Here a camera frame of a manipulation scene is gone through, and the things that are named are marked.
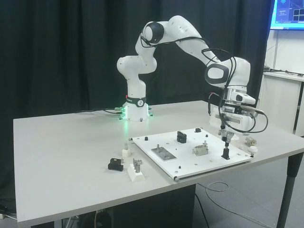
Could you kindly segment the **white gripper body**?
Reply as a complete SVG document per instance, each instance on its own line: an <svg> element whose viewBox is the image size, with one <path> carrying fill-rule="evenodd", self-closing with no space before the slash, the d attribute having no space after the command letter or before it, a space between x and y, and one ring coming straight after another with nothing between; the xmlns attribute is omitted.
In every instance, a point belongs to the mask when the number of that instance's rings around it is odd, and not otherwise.
<svg viewBox="0 0 304 228"><path fill-rule="evenodd" d="M255 126L254 118L247 112L243 114L242 109L239 106L223 106L221 107L220 112L224 121L233 128L241 131L249 131ZM234 131L221 121L218 107L209 106L209 116L209 124L212 127Z"/></svg>

